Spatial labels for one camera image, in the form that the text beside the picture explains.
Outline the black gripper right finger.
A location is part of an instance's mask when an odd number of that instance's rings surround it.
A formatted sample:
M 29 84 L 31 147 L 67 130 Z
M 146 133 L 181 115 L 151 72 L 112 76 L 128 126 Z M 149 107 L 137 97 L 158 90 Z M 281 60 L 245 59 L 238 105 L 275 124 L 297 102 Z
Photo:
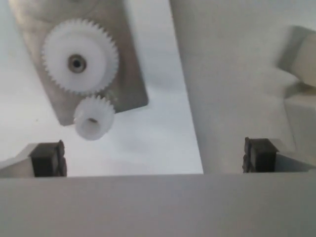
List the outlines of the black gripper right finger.
M 316 170 L 316 158 L 289 150 L 279 139 L 245 137 L 243 173 Z

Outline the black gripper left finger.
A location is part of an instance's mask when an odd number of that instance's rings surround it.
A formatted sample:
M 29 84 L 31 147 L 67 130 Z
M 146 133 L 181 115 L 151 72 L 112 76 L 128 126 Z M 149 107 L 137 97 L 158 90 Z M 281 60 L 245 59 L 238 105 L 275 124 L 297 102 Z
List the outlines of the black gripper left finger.
M 17 156 L 0 162 L 1 177 L 66 177 L 65 145 L 30 143 Z

